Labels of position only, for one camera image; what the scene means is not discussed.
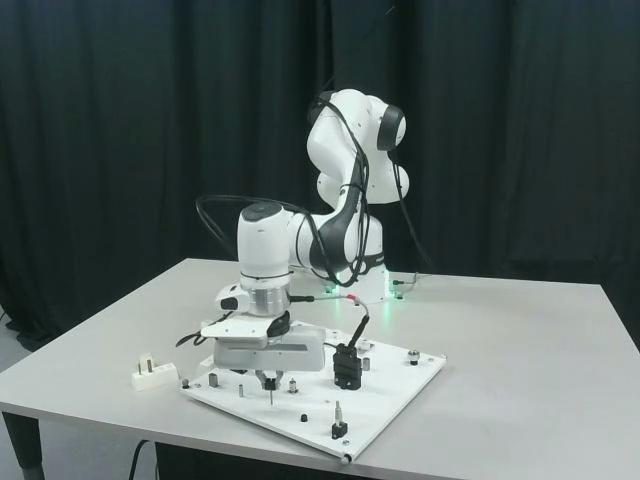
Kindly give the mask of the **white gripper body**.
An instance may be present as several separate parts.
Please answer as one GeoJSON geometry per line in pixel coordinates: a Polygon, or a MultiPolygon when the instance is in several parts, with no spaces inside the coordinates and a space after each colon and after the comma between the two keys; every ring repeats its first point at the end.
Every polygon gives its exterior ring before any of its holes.
{"type": "Polygon", "coordinates": [[[256,339],[217,339],[216,367],[229,370],[320,371],[325,366],[326,330],[292,326],[284,335],[256,339]]]}

